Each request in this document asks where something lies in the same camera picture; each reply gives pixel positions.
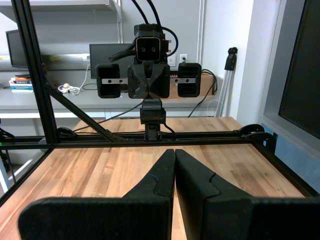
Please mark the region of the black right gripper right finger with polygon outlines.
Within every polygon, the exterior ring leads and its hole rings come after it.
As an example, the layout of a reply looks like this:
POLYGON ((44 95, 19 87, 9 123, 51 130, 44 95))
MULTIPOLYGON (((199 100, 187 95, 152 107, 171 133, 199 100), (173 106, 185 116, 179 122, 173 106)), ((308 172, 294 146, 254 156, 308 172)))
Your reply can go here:
POLYGON ((189 240, 316 240, 316 197, 254 197, 182 149, 176 155, 176 188, 189 240))

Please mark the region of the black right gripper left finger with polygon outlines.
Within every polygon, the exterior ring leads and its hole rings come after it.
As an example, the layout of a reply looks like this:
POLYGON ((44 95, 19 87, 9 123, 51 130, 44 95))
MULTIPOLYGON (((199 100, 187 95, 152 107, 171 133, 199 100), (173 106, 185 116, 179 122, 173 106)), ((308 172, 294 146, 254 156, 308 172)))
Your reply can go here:
POLYGON ((19 215, 23 240, 169 240, 172 236, 175 151, 166 150, 121 198, 47 197, 19 215))

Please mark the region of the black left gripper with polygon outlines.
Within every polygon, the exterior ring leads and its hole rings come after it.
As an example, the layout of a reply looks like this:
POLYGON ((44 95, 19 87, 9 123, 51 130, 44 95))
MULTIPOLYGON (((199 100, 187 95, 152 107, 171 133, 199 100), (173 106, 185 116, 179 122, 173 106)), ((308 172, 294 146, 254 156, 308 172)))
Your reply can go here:
POLYGON ((168 98, 171 84, 177 85, 181 98, 195 98, 200 94, 202 67, 198 63, 180 63, 177 77, 171 76, 166 63, 132 64, 127 77, 120 76, 118 64, 96 66, 96 84, 100 98, 118 98, 122 85, 127 85, 131 99, 168 98))

